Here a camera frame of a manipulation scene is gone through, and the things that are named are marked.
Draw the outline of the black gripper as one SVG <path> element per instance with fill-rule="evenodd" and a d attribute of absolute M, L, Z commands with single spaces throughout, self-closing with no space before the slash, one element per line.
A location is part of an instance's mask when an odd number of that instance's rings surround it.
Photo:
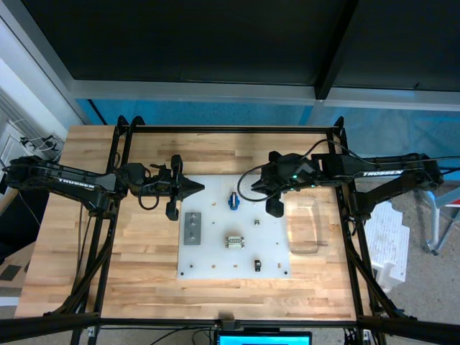
<path fill-rule="evenodd" d="M 169 220 L 179 219 L 177 202 L 204 190 L 204 185 L 190 180 L 183 175 L 183 161 L 180 155 L 173 155 L 170 169 L 166 169 L 157 184 L 160 196 L 167 196 L 170 200 L 166 204 L 165 214 Z"/>
<path fill-rule="evenodd" d="M 284 203 L 280 200 L 282 189 L 288 186 L 288 178 L 283 167 L 278 163 L 282 155 L 277 151 L 269 153 L 269 165 L 261 172 L 257 181 L 251 184 L 251 193 L 258 198 L 266 198 L 265 210 L 274 217 L 284 216 Z"/>

